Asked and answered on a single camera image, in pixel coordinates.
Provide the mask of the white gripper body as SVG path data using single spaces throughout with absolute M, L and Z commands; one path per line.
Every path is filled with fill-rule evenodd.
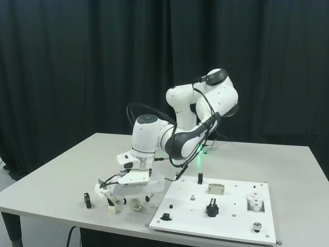
M 148 195 L 161 192 L 165 187 L 165 178 L 161 174 L 154 174 L 150 181 L 140 184 L 115 184 L 110 188 L 111 195 L 125 197 L 132 195 Z

